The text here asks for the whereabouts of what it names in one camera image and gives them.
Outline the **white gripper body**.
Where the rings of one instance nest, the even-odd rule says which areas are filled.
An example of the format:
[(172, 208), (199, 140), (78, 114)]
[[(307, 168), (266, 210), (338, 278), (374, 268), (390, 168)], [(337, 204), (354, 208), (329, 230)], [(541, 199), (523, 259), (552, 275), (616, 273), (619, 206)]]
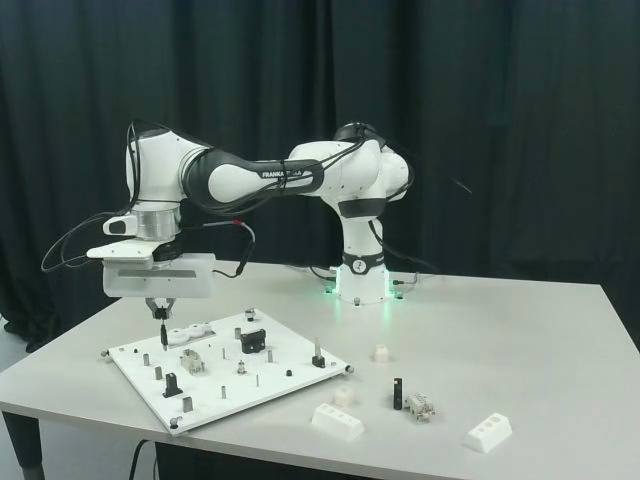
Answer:
[(214, 290), (214, 254), (184, 253), (163, 262), (103, 262), (109, 297), (207, 298)]

